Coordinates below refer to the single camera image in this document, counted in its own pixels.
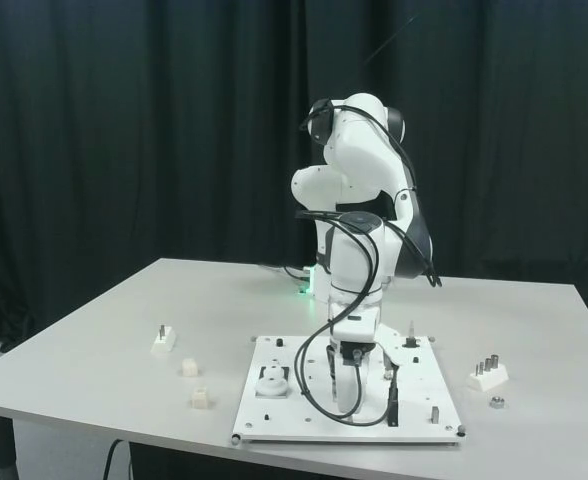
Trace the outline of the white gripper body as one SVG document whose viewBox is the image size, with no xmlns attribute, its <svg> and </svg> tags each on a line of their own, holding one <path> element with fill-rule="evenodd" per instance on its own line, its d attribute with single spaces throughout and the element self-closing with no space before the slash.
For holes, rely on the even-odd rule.
<svg viewBox="0 0 588 480">
<path fill-rule="evenodd" d="M 366 396 L 369 373 L 369 355 L 359 366 L 360 380 L 357 380 L 356 367 L 344 362 L 340 354 L 335 356 L 335 403 L 340 415 L 359 413 Z"/>
</svg>

